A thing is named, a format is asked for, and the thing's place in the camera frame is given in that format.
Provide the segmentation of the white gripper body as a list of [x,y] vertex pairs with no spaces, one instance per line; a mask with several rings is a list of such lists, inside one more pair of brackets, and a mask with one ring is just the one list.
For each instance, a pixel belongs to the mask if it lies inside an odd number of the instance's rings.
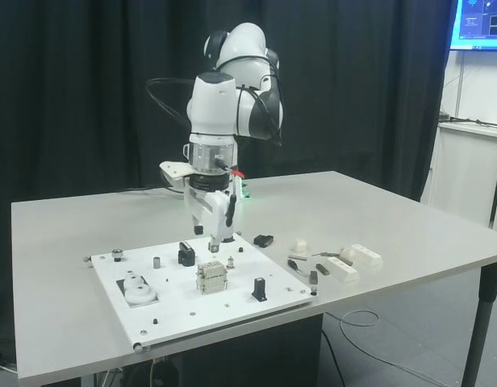
[[203,216],[203,235],[229,237],[227,212],[229,196],[222,191],[205,192],[186,187],[186,207],[191,213],[201,212]]

